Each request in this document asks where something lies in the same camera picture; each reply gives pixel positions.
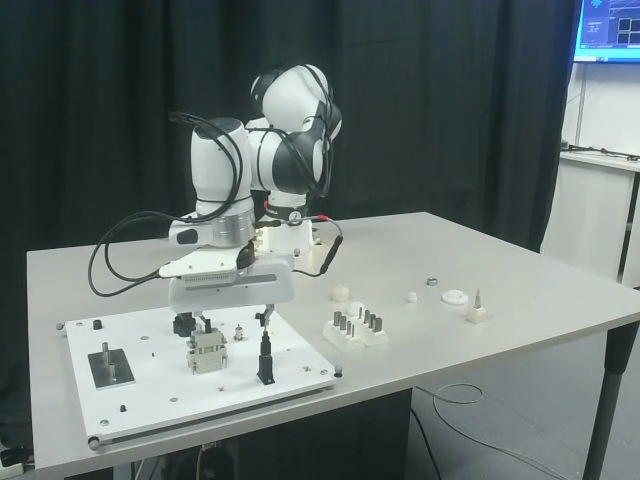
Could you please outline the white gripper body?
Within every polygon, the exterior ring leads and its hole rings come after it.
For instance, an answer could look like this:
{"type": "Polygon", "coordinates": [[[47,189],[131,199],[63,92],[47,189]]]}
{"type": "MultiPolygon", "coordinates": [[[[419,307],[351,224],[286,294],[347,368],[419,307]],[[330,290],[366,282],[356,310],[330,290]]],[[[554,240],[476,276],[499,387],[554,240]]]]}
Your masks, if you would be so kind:
{"type": "Polygon", "coordinates": [[[283,258],[256,260],[231,282],[172,279],[168,301],[175,313],[273,305],[294,298],[292,271],[283,258]]]}

